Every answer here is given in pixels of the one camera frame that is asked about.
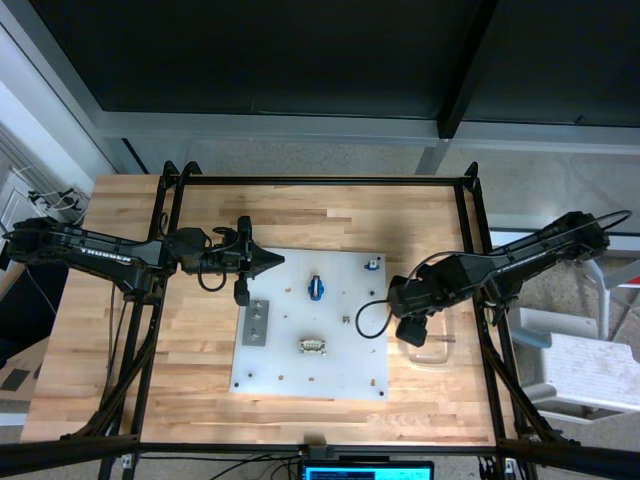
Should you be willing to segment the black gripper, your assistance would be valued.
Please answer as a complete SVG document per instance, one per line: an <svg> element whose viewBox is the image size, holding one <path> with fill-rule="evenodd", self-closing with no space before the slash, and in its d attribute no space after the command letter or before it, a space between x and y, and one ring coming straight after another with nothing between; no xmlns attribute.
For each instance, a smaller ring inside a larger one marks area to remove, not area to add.
<svg viewBox="0 0 640 480"><path fill-rule="evenodd" d="M247 306L250 301L247 279L258 276L267 270L285 262L285 258L266 250L256 243L252 244L252 225L249 216L241 216L235 230L224 234L223 250L220 254L221 270L224 274L236 274L233 296L238 306Z"/></svg>
<svg viewBox="0 0 640 480"><path fill-rule="evenodd" d="M422 347L427 337L427 320L447 307L446 281L440 273L419 272L409 280L394 276L388 290L391 313L399 319L395 336L414 347Z"/></svg>

